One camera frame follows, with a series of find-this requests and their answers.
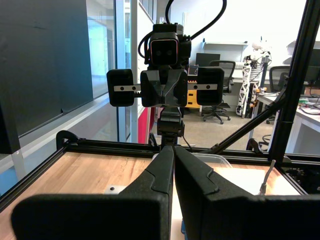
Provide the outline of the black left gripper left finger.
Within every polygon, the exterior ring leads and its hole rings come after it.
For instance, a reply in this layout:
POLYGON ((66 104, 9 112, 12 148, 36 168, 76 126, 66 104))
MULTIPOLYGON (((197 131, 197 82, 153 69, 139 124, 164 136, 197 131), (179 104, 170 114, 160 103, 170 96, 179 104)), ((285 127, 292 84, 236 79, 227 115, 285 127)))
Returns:
POLYGON ((11 214, 18 240, 168 240, 174 150, 164 147, 118 194, 39 194, 11 214))

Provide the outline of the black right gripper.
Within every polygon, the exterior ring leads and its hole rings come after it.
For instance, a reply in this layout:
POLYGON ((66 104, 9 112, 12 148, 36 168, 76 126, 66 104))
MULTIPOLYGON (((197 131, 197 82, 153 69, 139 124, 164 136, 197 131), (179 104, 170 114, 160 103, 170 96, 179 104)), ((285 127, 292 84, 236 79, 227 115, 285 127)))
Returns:
POLYGON ((198 105, 219 105, 224 74, 221 67, 200 67, 196 83, 189 83, 184 69, 144 70, 140 83, 134 84, 131 69, 112 69, 106 74, 109 101, 114 107, 132 106, 135 98, 144 107, 185 107, 188 91, 195 90, 198 105))

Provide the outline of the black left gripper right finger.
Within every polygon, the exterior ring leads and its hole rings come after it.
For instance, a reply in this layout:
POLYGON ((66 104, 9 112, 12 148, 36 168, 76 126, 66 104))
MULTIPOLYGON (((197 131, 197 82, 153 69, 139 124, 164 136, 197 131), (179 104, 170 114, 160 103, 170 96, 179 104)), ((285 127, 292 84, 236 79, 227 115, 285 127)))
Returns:
POLYGON ((183 147, 175 151, 175 187, 190 240, 317 240, 318 195, 253 195, 183 147))

